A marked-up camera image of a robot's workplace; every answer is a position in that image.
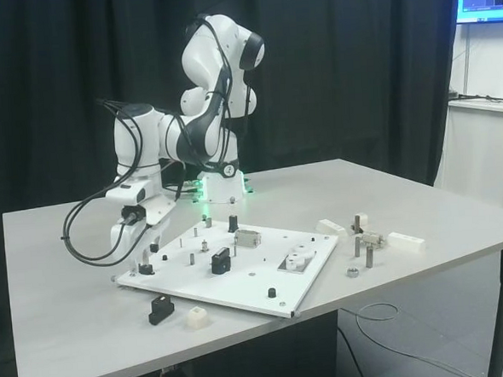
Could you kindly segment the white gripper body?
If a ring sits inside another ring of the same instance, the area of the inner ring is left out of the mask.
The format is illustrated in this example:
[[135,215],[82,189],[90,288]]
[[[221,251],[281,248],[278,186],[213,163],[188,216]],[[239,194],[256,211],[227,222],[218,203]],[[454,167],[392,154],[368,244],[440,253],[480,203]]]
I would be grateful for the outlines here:
[[[128,254],[126,254],[136,243],[137,238],[141,235],[141,232],[145,229],[146,223],[144,220],[136,221],[133,224],[126,224],[122,226],[119,222],[113,225],[110,234],[110,242],[113,249],[112,258],[114,261],[120,260],[122,257],[124,259],[122,262],[128,265]],[[135,247],[140,248],[141,261],[142,263],[144,257],[148,257],[151,252],[149,250],[150,244],[153,242],[158,242],[160,246],[161,235],[164,231],[163,223],[155,224],[147,229],[147,232],[140,238]]]

